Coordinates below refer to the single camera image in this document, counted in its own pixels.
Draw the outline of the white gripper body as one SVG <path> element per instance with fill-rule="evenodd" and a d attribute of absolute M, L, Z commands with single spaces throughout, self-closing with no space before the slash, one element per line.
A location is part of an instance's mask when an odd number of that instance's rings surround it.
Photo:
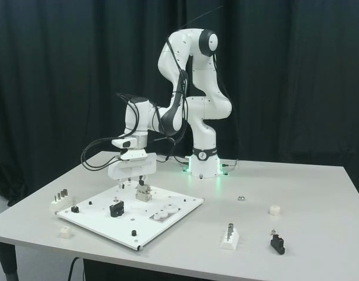
<path fill-rule="evenodd" d="M 157 155 L 149 153 L 140 160 L 118 160 L 108 167 L 108 176 L 114 180 L 153 174 L 157 169 Z"/>

